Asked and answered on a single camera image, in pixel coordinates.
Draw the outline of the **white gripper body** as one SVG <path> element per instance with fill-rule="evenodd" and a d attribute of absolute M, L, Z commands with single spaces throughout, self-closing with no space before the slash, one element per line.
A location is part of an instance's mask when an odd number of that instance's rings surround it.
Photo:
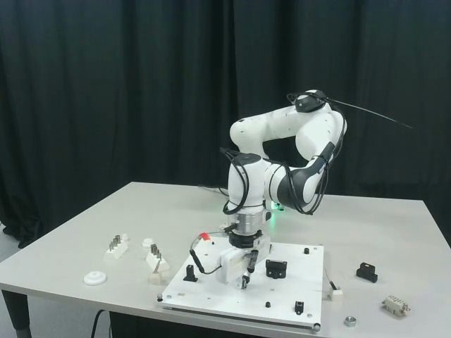
<path fill-rule="evenodd" d="M 228 284 L 243 275 L 253 273 L 258 255 L 257 249 L 239 249 L 234 246 L 222 251 L 218 259 L 220 268 L 216 272 L 216 280 Z"/>

